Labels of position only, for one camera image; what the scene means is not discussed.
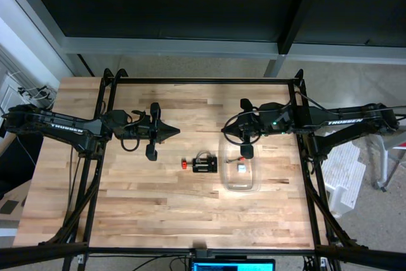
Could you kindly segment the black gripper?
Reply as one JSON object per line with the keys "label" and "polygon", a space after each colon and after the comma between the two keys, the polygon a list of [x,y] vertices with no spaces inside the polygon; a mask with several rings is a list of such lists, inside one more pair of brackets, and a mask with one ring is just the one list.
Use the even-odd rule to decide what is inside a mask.
{"label": "black gripper", "polygon": [[257,142],[261,137],[262,122],[260,121],[260,116],[255,112],[258,108],[254,107],[248,99],[241,99],[240,107],[243,110],[240,116],[240,124],[235,122],[226,125],[221,129],[221,132],[226,139],[241,139],[241,156],[245,159],[252,159],[254,157],[254,147],[252,143]]}
{"label": "black gripper", "polygon": [[[155,144],[158,142],[158,130],[161,109],[157,102],[154,102],[150,106],[150,114],[147,115],[145,111],[132,110],[132,114],[138,116],[136,121],[131,121],[123,127],[123,134],[120,136],[121,147],[126,152],[134,152],[138,149],[141,140],[148,140],[149,144],[146,146],[145,155],[149,161],[157,160],[157,151]],[[167,125],[161,122],[162,141],[168,138],[180,134],[180,129]],[[136,146],[132,149],[125,147],[125,140],[136,140]]]}

